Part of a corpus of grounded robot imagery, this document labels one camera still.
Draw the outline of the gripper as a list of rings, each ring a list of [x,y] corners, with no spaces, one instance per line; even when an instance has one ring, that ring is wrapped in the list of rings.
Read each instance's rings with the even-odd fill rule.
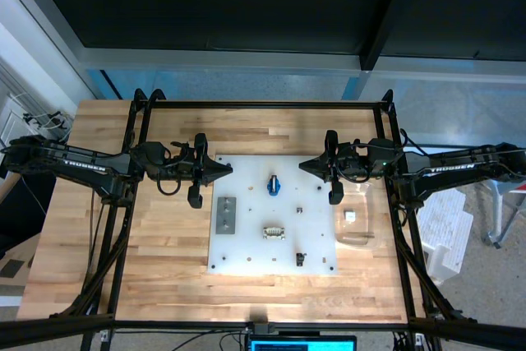
[[[327,154],[301,162],[298,167],[323,182],[330,183],[329,203],[336,206],[344,198],[344,185],[340,179],[364,183],[369,180],[369,171],[353,145],[339,144],[336,131],[329,130],[326,133],[325,148]]]
[[[228,176],[233,172],[233,168],[229,164],[214,161],[206,155],[207,140],[204,133],[195,135],[193,147],[178,141],[171,141],[170,145],[180,149],[178,156],[172,162],[178,180],[191,181],[187,201],[191,208],[201,208],[203,204],[201,187]]]

